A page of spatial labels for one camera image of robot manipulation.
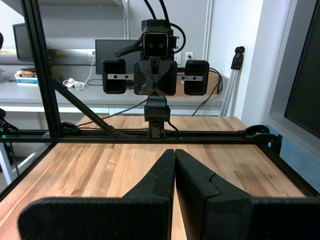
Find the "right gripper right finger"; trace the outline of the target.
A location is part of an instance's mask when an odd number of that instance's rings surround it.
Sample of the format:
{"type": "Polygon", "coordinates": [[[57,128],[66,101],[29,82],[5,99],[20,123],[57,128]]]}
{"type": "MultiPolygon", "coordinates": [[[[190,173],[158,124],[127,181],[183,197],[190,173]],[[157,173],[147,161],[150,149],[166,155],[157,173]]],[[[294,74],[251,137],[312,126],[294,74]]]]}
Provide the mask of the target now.
{"type": "Polygon", "coordinates": [[[182,149],[176,190],[189,240],[317,240],[320,200],[255,197],[182,149]]]}

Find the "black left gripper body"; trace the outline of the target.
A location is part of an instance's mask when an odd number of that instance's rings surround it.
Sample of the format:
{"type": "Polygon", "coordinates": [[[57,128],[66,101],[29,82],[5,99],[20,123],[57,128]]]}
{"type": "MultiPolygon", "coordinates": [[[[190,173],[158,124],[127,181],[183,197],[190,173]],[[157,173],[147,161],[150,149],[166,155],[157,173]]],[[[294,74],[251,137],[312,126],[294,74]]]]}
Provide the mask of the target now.
{"type": "MultiPolygon", "coordinates": [[[[156,93],[156,75],[159,70],[160,61],[158,57],[150,59],[152,72],[155,79],[156,93]]],[[[133,73],[126,72],[126,61],[124,59],[105,59],[102,61],[102,84],[103,91],[106,94],[124,94],[127,90],[127,82],[133,82],[134,90],[134,64],[133,73]]],[[[177,82],[183,81],[183,92],[188,96],[203,96],[207,93],[209,78],[209,63],[205,60],[188,60],[184,68],[179,68],[177,64],[176,92],[177,82]]]]}

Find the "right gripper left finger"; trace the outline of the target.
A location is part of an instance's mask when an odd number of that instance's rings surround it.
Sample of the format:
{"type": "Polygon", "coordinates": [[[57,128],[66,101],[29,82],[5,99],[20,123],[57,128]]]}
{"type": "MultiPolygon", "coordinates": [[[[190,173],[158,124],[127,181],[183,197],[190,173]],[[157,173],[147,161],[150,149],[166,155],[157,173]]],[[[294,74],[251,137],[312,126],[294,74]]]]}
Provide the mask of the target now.
{"type": "Polygon", "coordinates": [[[23,240],[169,240],[175,152],[166,150],[122,197],[46,197],[19,214],[23,240]]]}

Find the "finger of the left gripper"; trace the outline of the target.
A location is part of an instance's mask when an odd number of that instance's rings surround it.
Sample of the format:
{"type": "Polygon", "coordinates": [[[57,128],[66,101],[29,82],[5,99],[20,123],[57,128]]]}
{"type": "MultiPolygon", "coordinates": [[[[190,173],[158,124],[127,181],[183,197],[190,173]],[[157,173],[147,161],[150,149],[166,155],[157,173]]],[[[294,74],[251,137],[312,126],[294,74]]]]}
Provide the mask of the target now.
{"type": "Polygon", "coordinates": [[[155,77],[150,60],[138,60],[135,62],[133,82],[136,95],[156,95],[155,77]]]}
{"type": "Polygon", "coordinates": [[[161,60],[155,78],[155,92],[158,96],[176,94],[177,63],[174,60],[161,60]]]}

